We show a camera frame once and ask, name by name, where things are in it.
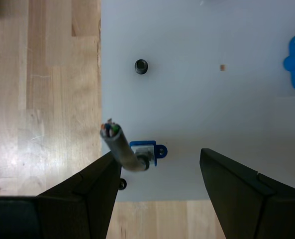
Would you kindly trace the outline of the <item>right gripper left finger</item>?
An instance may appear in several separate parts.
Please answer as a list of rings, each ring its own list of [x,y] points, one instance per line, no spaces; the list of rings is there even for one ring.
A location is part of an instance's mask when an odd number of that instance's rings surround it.
[[[37,196],[45,239],[104,239],[121,166],[111,153]]]

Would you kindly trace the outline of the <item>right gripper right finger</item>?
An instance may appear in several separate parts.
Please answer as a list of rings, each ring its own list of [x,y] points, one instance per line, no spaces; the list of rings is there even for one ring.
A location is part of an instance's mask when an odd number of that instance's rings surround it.
[[[295,188],[211,149],[200,169],[228,239],[295,239]]]

